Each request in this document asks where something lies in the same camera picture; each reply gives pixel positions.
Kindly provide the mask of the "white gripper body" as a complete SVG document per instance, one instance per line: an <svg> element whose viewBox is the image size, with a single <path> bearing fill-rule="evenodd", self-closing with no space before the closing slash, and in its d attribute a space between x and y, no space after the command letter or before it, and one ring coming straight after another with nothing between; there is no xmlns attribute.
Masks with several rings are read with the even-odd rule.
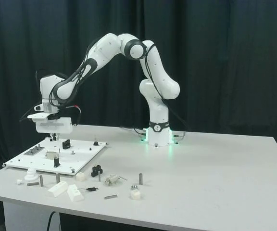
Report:
<svg viewBox="0 0 277 231"><path fill-rule="evenodd" d="M72 120L70 117L61 117L55 120L36 120L38 133L70 134L72 132Z"/></svg>

